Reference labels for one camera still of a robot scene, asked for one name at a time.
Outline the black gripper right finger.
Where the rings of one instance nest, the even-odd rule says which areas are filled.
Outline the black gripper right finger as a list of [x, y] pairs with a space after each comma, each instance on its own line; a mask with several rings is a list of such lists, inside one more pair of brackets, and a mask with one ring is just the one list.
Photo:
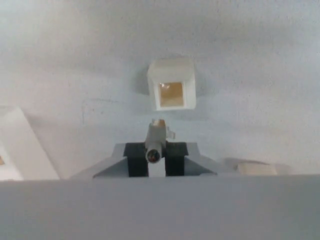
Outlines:
[[195, 142], [167, 142], [164, 156], [167, 177], [218, 174], [217, 163], [201, 155]]

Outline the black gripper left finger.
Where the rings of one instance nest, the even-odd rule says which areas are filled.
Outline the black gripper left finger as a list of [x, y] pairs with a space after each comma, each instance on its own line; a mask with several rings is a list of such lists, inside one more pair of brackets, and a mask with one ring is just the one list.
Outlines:
[[145, 146], [143, 142], [120, 143], [114, 147], [110, 157], [110, 163], [103, 167], [94, 178], [139, 178], [148, 177], [148, 163], [145, 158]]

